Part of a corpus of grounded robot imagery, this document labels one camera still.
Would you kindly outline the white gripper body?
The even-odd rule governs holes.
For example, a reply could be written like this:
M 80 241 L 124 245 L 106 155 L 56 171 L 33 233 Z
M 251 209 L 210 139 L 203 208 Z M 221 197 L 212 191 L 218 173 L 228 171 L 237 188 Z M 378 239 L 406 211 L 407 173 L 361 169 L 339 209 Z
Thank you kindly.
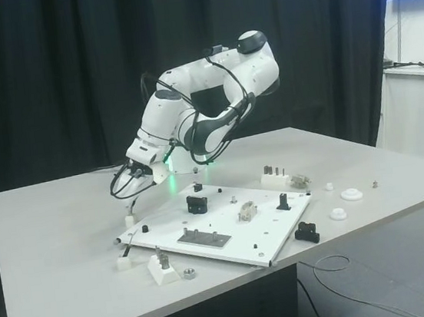
M 161 162 L 145 166 L 130 161 L 115 174 L 119 200 L 128 200 L 145 190 L 161 184 L 169 177 L 167 164 Z

